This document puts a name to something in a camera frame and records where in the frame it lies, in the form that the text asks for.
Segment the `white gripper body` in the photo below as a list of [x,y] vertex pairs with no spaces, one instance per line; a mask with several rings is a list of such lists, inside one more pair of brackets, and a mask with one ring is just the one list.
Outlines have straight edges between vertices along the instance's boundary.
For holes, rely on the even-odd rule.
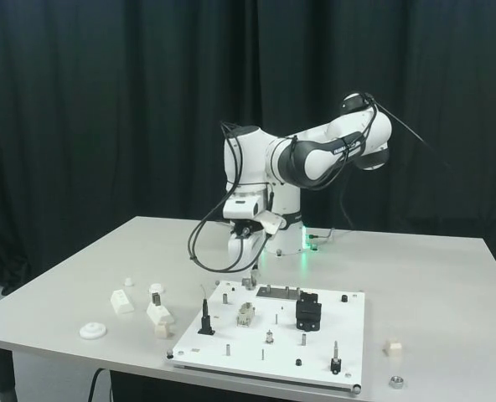
[[269,234],[256,231],[242,236],[232,232],[228,240],[229,269],[228,273],[249,270],[255,265],[265,249]]

